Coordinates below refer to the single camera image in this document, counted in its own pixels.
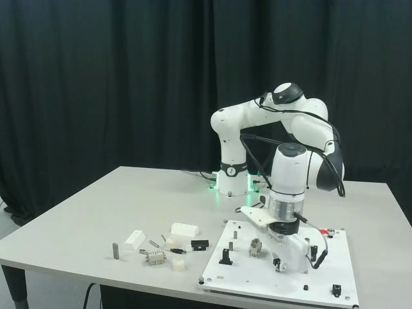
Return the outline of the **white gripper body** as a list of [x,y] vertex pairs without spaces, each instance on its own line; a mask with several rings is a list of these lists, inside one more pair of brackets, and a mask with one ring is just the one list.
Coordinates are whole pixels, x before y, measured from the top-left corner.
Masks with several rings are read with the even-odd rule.
[[279,259],[276,268],[286,273],[306,272],[309,268],[309,249],[309,242],[301,236],[276,238],[273,245],[273,253]]

